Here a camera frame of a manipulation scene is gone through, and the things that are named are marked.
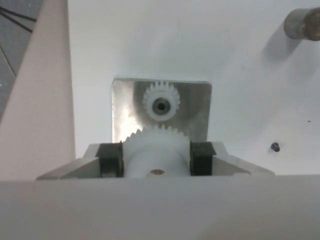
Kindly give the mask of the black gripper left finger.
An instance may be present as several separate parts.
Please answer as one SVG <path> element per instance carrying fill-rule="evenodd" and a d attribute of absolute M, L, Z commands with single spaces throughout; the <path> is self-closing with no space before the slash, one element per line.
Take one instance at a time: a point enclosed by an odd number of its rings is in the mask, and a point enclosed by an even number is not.
<path fill-rule="evenodd" d="M 123 143 L 93 143 L 83 157 L 37 177 L 38 180 L 122 178 Z"/>

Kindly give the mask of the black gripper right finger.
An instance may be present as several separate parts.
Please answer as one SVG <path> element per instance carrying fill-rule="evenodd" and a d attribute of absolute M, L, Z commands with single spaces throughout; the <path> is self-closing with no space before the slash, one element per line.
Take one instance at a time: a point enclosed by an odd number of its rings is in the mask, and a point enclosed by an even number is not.
<path fill-rule="evenodd" d="M 229 154 L 220 141 L 191 141 L 189 152 L 192 176 L 275 175 L 269 169 Z"/>

